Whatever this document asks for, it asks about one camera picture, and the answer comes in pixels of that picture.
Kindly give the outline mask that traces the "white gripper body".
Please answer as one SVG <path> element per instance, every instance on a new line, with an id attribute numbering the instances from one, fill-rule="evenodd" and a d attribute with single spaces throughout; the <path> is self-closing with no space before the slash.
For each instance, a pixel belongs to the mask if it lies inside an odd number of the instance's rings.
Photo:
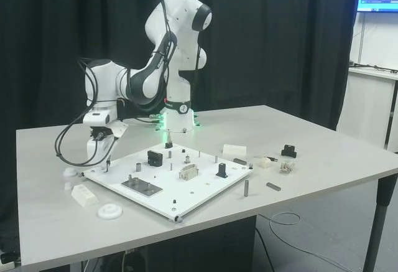
<path id="1" fill-rule="evenodd" d="M 113 149 L 114 138 L 104 138 L 98 141 L 91 138 L 86 147 L 89 160 L 86 165 L 107 169 L 111 162 Z"/>

